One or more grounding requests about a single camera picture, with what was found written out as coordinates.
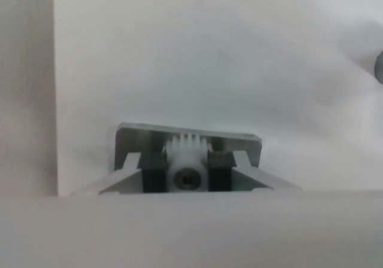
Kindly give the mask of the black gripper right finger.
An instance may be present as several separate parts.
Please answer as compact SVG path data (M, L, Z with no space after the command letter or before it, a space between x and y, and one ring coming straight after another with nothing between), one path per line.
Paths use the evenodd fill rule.
M245 151L208 154L208 191L300 191L301 188L252 166Z

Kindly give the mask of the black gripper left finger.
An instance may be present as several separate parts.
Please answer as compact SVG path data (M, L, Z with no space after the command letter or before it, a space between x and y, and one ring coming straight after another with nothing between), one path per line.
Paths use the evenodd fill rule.
M121 169L73 192L73 195L165 193L166 165L160 153L129 153Z

